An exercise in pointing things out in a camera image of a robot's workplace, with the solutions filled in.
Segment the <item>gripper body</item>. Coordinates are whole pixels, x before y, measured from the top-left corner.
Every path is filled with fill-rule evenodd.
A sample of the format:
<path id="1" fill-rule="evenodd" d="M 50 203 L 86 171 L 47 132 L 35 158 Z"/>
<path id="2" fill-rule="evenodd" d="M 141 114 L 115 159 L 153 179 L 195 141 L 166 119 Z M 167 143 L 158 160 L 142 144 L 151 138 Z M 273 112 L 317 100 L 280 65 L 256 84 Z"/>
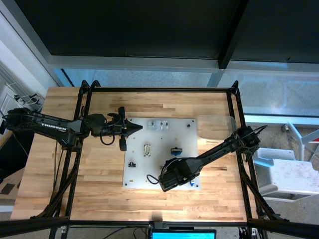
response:
<path id="1" fill-rule="evenodd" d="M 115 142 L 115 136 L 119 136 L 119 147 L 120 151 L 127 151 L 127 126 L 125 118 L 125 108 L 119 107 L 118 113 L 109 113 L 107 116 L 110 116 L 112 120 L 106 124 L 107 136 L 112 137 L 112 141 L 106 145 L 112 145 Z"/>

